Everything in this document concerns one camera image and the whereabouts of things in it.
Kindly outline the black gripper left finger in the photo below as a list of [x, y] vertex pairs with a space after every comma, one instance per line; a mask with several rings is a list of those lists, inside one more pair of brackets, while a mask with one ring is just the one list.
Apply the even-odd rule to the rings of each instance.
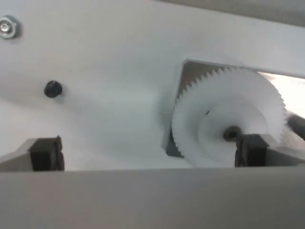
[[29, 138], [16, 151], [0, 157], [1, 171], [64, 171], [60, 136]]

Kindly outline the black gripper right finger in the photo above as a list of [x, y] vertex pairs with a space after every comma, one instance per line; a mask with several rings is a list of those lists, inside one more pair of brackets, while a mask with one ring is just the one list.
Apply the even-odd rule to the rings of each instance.
[[304, 150], [279, 146], [270, 135], [242, 134], [236, 139], [235, 167], [292, 167], [304, 164]]

